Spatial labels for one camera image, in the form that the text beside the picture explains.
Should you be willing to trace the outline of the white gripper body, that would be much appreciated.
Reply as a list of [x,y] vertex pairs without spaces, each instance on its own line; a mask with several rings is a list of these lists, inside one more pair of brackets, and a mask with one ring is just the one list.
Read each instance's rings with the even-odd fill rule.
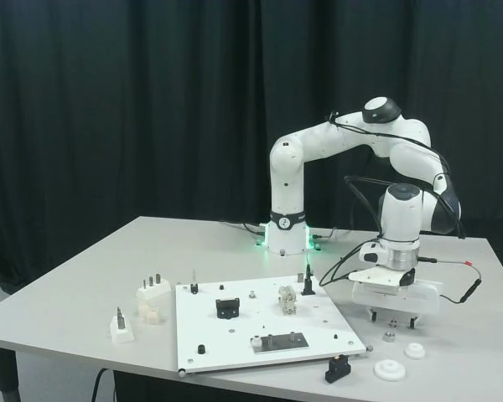
[[439,311],[439,298],[443,283],[415,280],[410,286],[374,286],[355,283],[352,301],[372,310],[387,309],[415,315],[435,314]]

